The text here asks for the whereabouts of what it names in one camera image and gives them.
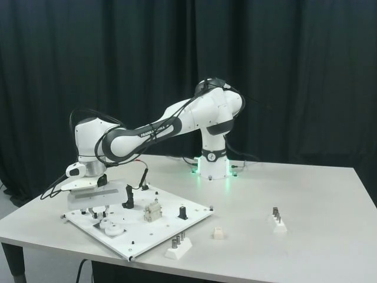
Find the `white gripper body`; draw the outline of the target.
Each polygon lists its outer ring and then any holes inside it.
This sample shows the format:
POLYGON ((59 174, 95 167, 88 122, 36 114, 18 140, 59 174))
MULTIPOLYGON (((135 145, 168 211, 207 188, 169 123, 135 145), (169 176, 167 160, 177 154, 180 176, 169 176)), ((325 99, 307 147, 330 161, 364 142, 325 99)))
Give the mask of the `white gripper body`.
POLYGON ((101 187, 70 192, 67 197, 67 207, 69 210, 77 210, 124 203, 125 187, 124 182, 110 181, 101 187))

